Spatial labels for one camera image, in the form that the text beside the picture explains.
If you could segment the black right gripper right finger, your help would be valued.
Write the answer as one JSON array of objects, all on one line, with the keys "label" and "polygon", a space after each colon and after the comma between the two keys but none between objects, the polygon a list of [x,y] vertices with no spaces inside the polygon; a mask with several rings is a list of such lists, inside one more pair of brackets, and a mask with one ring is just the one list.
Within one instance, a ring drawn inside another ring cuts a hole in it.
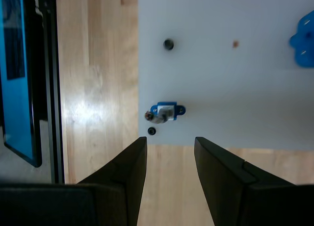
[{"label": "black right gripper right finger", "polygon": [[295,185],[196,137],[198,177],[216,226],[312,226],[314,186]]}]

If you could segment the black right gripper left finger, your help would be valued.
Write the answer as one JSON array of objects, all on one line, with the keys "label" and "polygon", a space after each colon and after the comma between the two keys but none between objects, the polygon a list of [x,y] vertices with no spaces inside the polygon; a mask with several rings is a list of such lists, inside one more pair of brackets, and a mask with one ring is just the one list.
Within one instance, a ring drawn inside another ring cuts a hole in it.
[{"label": "black right gripper left finger", "polygon": [[3,226],[134,226],[147,170],[139,137],[77,184],[2,184]]}]

